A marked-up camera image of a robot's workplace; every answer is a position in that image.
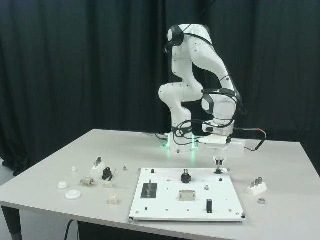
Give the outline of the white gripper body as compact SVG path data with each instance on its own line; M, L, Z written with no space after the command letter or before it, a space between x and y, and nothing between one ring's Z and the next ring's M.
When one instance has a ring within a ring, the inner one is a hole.
M206 157L243 157L245 141L232 139L228 144L199 143L198 154Z

